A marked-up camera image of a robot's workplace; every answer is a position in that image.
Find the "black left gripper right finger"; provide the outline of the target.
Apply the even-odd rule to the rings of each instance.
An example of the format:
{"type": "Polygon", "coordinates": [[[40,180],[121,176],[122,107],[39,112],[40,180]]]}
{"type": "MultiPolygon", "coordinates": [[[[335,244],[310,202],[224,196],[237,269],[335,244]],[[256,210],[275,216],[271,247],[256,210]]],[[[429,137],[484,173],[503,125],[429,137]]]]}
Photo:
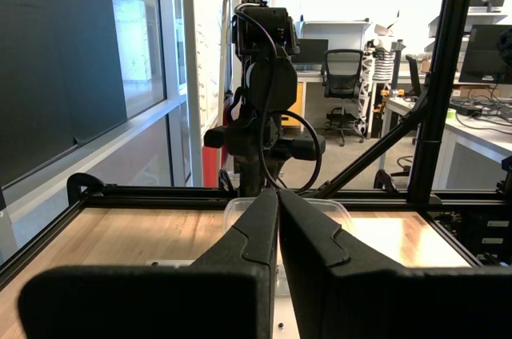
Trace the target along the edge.
{"type": "Polygon", "coordinates": [[[407,268],[289,190],[283,264],[303,338],[508,338],[505,267],[407,268]]]}

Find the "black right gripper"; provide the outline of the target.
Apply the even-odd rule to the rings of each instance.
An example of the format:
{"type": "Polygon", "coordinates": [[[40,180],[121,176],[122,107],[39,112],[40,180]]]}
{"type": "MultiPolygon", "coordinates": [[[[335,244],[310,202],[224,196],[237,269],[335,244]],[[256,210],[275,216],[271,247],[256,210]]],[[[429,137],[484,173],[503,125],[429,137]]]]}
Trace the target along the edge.
{"type": "MultiPolygon", "coordinates": [[[[242,118],[228,126],[207,130],[204,145],[225,148],[233,156],[258,159],[260,118],[242,118]]],[[[314,139],[310,135],[285,138],[273,120],[269,120],[263,132],[263,156],[270,159],[316,159],[314,139]]]]}

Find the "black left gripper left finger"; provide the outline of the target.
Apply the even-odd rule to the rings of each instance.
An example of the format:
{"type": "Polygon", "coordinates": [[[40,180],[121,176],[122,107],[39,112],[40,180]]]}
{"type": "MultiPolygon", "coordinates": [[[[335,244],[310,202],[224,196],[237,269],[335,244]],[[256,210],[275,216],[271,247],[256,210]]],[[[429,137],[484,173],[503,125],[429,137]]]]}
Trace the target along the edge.
{"type": "Polygon", "coordinates": [[[191,265],[63,266],[18,297],[28,338],[269,338],[278,196],[263,190],[191,265]]]}

